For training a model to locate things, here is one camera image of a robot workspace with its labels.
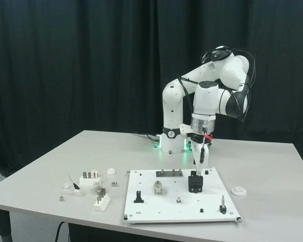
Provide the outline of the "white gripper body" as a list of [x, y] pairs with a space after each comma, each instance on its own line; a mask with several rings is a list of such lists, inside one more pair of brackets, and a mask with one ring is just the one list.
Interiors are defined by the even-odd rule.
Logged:
[[[203, 158], [203, 162], [201, 163], [200, 158], [201, 158], [202, 147], [204, 147], [204, 158]], [[202, 145], [202, 143], [197, 143], [192, 141], [191, 148], [195, 160], [196, 170], [202, 171], [203, 169], [206, 169], [208, 167], [208, 159], [209, 159], [208, 145], [207, 144]]]

